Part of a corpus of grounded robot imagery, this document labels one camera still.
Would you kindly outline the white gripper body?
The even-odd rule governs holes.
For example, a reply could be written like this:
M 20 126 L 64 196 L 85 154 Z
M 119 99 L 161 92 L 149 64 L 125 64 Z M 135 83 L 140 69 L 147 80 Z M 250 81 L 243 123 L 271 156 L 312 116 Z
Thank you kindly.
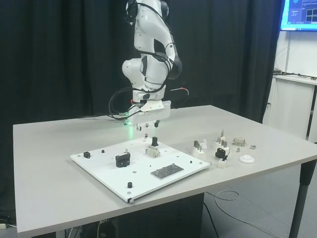
M 170 116 L 171 101 L 147 100 L 145 104 L 137 104 L 130 109 L 132 124 L 151 124 L 154 121 Z

